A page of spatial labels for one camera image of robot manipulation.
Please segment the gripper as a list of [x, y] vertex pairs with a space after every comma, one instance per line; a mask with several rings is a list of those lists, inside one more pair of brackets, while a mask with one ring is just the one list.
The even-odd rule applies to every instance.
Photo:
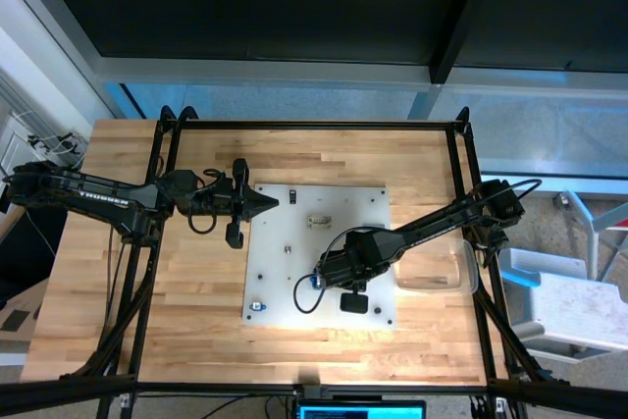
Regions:
[[374, 268], [355, 249], [332, 250], [321, 257], [321, 281], [325, 289], [360, 291], [360, 286], [375, 276]]
[[[243, 158], [235, 159], [232, 177], [223, 178], [214, 186], [213, 208], [217, 216], [230, 216], [226, 227], [226, 242], [230, 248], [242, 248], [244, 236], [240, 230], [243, 219], [244, 188], [247, 184], [247, 164]], [[279, 200], [257, 191], [253, 186], [246, 188], [244, 220], [254, 217], [279, 206]]]

